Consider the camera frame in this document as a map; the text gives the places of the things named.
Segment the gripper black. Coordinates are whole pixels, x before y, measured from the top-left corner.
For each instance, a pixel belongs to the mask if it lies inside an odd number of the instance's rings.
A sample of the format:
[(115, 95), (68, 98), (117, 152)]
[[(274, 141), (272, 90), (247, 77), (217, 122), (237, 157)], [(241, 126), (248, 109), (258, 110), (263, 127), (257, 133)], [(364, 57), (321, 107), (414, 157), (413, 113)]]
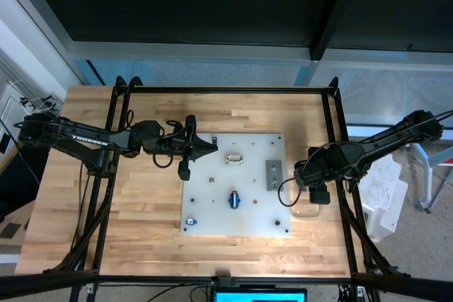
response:
[(301, 191), (309, 191), (312, 204), (328, 205), (331, 203), (330, 193), (323, 178), (322, 169), (318, 165), (294, 165), (294, 178)]
[(176, 120), (167, 120), (166, 125), (173, 128), (170, 134), (159, 137), (155, 143), (155, 156), (168, 156), (170, 161), (161, 165), (155, 160), (157, 168), (168, 168), (173, 163), (175, 156), (181, 156), (182, 160), (178, 165), (178, 176), (182, 181), (189, 181), (189, 161), (217, 152), (217, 144), (210, 143), (196, 135), (196, 119), (194, 115), (188, 115), (185, 125)]

